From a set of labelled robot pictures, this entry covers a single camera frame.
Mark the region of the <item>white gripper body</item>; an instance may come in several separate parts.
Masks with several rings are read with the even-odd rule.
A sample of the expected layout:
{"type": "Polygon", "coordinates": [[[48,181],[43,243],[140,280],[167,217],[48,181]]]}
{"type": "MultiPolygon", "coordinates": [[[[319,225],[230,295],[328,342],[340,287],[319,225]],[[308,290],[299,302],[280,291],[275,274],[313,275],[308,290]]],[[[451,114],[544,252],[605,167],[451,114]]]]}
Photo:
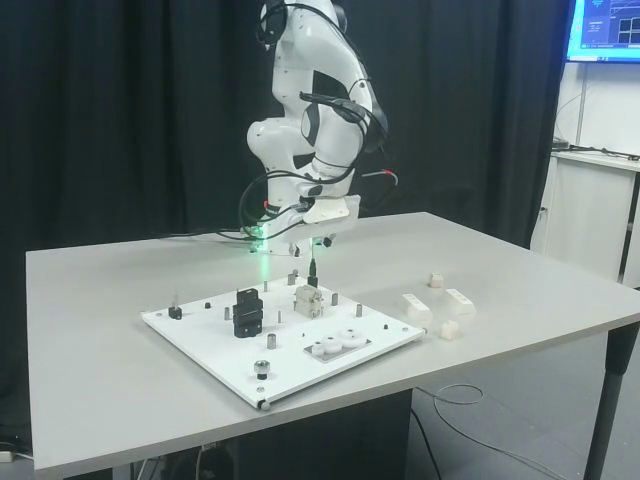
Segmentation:
{"type": "Polygon", "coordinates": [[[302,220],[302,214],[298,212],[286,212],[273,222],[273,233],[279,233],[286,227],[293,228],[276,236],[273,239],[277,244],[298,243],[315,237],[326,237],[338,234],[353,228],[357,223],[357,214],[351,214],[344,218],[322,221],[319,223],[296,225],[302,220]]]}

